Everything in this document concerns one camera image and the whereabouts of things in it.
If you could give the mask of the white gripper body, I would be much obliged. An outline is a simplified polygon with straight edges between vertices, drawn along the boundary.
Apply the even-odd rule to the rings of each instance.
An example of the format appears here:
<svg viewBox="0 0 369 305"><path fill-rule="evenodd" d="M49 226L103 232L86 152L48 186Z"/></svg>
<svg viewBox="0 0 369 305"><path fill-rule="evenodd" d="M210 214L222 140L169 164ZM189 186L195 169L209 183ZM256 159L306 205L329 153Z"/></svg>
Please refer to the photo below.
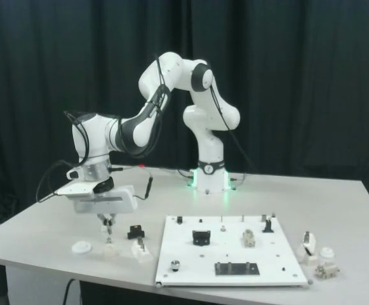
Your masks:
<svg viewBox="0 0 369 305"><path fill-rule="evenodd" d="M73 199L72 202L78 214L128 214L138 207L134 194L133 186L119 186L104 193L94 194L92 198Z"/></svg>

